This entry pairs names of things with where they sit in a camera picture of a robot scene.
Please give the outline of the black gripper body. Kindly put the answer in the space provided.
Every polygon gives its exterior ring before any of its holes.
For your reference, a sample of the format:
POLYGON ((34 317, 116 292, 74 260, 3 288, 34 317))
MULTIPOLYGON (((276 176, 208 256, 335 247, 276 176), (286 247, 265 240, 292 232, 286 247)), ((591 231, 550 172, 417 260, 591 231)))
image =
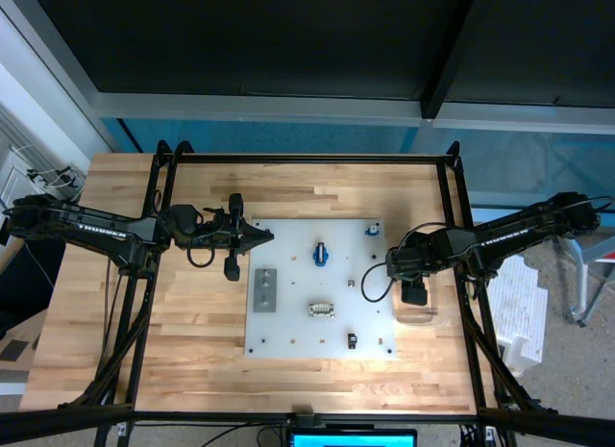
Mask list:
POLYGON ((225 249, 228 256, 224 259, 223 273, 228 281, 239 280, 240 267, 237 257, 244 255, 246 251, 243 243, 243 213, 243 198, 240 193, 233 193, 229 197, 228 211, 215 210, 213 219, 207 224, 205 247, 209 249, 210 257, 202 268, 212 265, 218 249, 225 249))
POLYGON ((404 304, 425 306, 428 292, 423 278, 432 268, 432 253, 427 234, 411 231, 397 247, 385 256, 387 275, 401 282, 401 301, 404 304))

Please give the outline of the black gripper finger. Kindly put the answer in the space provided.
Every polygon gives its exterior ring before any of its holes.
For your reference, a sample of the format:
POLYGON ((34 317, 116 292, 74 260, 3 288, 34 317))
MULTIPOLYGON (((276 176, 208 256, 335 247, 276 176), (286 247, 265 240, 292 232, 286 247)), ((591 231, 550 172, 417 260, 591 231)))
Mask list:
POLYGON ((243 236, 239 242, 239 253, 246 254, 252 249, 274 239, 274 236, 243 236))
POLYGON ((239 229, 243 236, 273 236, 269 229, 253 226, 245 218, 240 220, 239 229))

